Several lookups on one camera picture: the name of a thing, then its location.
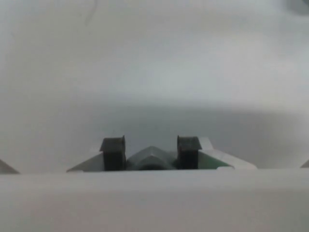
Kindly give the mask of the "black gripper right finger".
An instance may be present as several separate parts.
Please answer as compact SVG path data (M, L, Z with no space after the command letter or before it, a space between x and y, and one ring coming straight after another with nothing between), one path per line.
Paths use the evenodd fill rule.
M210 153L202 152L197 136L177 137L177 165L179 170L216 170L221 167L234 168Z

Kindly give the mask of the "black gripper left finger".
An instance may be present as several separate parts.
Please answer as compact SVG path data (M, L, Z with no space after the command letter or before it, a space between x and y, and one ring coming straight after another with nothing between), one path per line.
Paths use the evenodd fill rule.
M109 172L126 169L125 136L103 139L99 154L68 169L66 172Z

